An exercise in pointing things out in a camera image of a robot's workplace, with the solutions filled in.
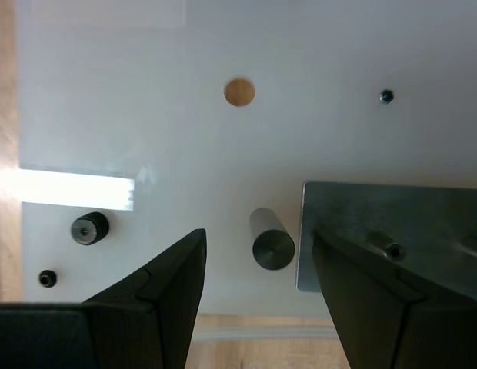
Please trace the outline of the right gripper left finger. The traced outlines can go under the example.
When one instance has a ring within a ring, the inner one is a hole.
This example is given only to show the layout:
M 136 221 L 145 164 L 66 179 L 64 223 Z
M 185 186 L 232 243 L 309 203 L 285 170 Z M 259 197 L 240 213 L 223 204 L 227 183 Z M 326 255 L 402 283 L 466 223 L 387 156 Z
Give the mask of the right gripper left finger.
M 184 368 L 205 266 L 195 229 L 82 303 L 0 304 L 0 368 Z

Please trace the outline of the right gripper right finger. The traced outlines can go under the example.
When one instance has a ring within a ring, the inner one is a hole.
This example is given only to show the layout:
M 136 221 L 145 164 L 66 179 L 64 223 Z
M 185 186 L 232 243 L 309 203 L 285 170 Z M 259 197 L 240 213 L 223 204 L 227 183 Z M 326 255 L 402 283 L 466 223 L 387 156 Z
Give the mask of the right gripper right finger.
M 317 278 L 352 368 L 477 368 L 477 301 L 327 231 Z

